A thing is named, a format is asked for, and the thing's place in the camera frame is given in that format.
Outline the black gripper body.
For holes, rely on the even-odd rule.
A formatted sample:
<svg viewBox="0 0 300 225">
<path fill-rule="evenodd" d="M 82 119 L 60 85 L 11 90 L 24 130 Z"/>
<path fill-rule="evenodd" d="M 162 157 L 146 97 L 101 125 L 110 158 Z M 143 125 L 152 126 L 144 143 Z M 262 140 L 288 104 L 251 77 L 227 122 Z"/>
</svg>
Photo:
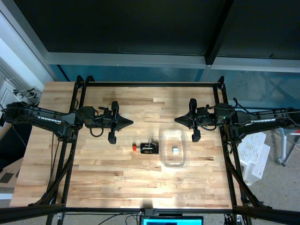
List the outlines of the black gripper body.
<svg viewBox="0 0 300 225">
<path fill-rule="evenodd" d="M 191 98 L 189 101 L 189 112 L 191 113 L 190 120 L 192 121 L 192 142 L 196 143 L 201 139 L 201 132 L 198 127 L 206 131 L 214 131 L 217 125 L 214 119 L 208 113 L 205 107 L 197 108 L 197 101 Z"/>
<path fill-rule="evenodd" d="M 104 133 L 104 129 L 108 128 L 111 131 L 108 133 L 108 141 L 110 144 L 116 144 L 116 136 L 115 131 L 117 130 L 118 123 L 118 115 L 119 115 L 119 104 L 117 101 L 112 102 L 111 110 L 105 107 L 99 107 L 99 110 L 102 110 L 103 113 L 101 115 L 94 116 L 92 122 L 90 123 L 90 134 L 93 137 L 100 137 Z M 100 128 L 101 133 L 99 135 L 95 135 L 92 132 L 93 128 Z"/>
</svg>

